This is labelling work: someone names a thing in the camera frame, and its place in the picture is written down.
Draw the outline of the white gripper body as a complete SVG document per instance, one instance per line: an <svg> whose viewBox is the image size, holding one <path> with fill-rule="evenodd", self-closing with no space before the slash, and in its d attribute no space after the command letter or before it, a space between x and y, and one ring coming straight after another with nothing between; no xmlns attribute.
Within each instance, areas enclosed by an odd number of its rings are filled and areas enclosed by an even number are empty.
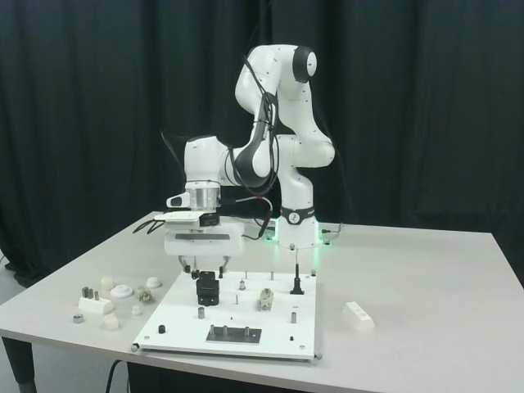
<svg viewBox="0 0 524 393"><path fill-rule="evenodd" d="M165 252L181 256L237 256L245 250L242 237L245 226L226 223L212 227L165 230Z"/></svg>

